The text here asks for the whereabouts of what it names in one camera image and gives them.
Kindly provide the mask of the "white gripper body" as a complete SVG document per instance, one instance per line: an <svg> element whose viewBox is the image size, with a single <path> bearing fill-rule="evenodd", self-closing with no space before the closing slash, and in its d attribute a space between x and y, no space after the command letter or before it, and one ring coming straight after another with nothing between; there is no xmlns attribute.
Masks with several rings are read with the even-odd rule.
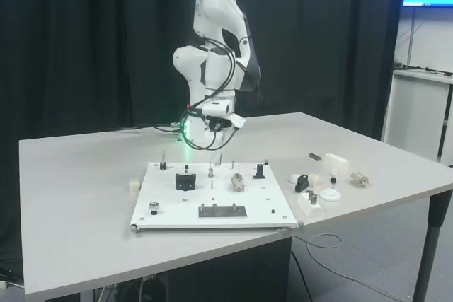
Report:
<svg viewBox="0 0 453 302"><path fill-rule="evenodd" d="M228 127L218 132L206 129L204 132L204 145L208 149L220 149L223 145L225 145L225 143L227 143L233 133L233 127Z"/></svg>

